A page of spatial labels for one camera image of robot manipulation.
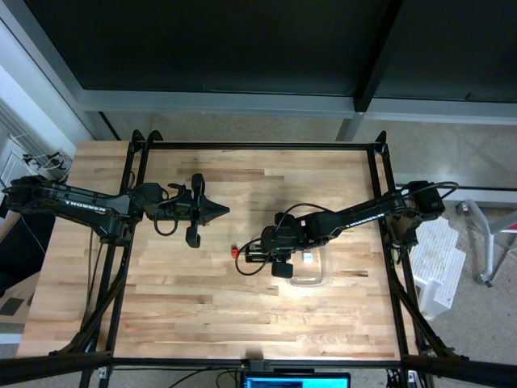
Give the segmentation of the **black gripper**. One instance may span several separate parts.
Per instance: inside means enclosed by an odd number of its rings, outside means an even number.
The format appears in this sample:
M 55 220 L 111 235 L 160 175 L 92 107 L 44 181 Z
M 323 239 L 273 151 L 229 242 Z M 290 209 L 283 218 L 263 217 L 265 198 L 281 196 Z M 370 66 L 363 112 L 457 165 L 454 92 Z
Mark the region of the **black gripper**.
M 300 249 L 301 222 L 291 214 L 276 213 L 274 223 L 263 230 L 260 247 L 271 264 L 271 275 L 292 279 L 294 267 L 289 260 Z
M 177 204 L 179 220 L 190 222 L 186 229 L 185 241 L 191 248 L 200 247 L 200 235 L 198 234 L 200 223 L 206 226 L 216 218 L 229 213 L 229 207 L 215 203 L 204 196 L 204 189 L 203 176 L 200 173 L 194 174 L 191 177 L 191 188 L 184 190 Z

